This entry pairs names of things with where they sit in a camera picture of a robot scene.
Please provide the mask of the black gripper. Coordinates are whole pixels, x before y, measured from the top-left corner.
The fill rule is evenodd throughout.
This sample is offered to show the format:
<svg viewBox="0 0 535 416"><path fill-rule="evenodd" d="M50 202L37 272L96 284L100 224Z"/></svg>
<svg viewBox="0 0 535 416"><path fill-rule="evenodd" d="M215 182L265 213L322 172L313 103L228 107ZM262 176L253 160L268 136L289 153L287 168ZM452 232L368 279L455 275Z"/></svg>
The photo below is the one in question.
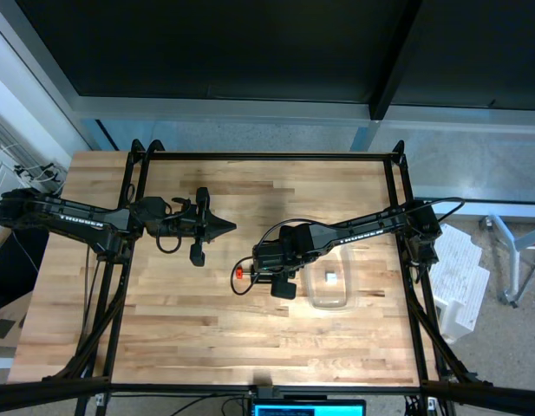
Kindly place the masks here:
<svg viewBox="0 0 535 416"><path fill-rule="evenodd" d="M297 285L293 282L295 277L295 271L274 275L271 279L271 296L285 300L295 299L297 293Z"/></svg>
<svg viewBox="0 0 535 416"><path fill-rule="evenodd" d="M195 199L194 204L189 199L186 199L181 204L177 225L178 235L180 237L191 237L194 240L190 247L191 263L193 265L204 265L206 255L203 251L203 243L205 240L215 239L235 231L236 227L233 222L219 218L214 214L207 214L210 208L210 195L206 187L200 187L196 191Z"/></svg>

